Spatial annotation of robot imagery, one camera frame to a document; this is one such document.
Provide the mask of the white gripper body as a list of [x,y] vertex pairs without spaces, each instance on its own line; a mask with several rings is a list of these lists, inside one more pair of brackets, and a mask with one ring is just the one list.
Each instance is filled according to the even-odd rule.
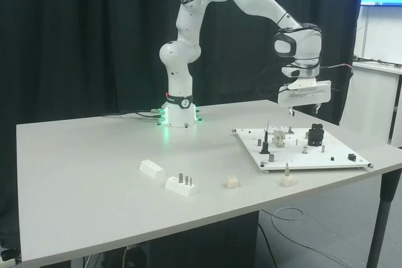
[[322,104],[331,99],[331,81],[297,80],[280,87],[278,104],[282,107]]

